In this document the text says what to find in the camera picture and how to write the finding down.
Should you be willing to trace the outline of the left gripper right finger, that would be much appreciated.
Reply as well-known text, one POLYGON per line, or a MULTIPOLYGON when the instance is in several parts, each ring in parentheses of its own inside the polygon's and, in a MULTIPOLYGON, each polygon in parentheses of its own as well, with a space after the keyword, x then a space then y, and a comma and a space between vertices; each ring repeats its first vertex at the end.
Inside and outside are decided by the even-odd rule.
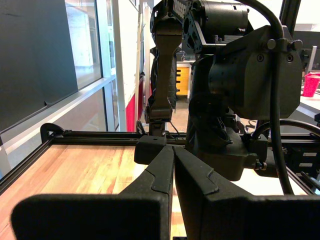
POLYGON ((175 186, 190 240, 314 240, 315 195, 256 196, 181 147, 174 149, 175 186))

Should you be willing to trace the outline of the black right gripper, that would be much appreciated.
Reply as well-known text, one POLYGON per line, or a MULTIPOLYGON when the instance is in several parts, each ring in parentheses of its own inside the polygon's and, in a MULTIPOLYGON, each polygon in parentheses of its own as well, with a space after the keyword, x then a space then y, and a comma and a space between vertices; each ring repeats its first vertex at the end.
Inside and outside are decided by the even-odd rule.
MULTIPOLYGON (((194 154, 220 175, 230 181, 240 180, 244 169, 253 169, 259 176, 278 176, 273 152, 268 139, 261 134, 257 139, 249 133, 228 132, 232 143, 218 151, 198 150, 194 154)), ((143 135, 134 151, 134 162, 149 165, 160 151, 169 145, 184 147, 186 133, 167 132, 164 136, 143 135)))

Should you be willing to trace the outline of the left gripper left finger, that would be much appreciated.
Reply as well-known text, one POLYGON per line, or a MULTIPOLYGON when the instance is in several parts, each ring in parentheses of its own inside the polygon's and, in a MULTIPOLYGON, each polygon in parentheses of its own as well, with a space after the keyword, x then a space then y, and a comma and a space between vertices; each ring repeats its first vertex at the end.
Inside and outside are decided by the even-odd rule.
POLYGON ((12 210, 18 240, 168 240, 174 151, 164 147, 119 194, 38 194, 12 210))

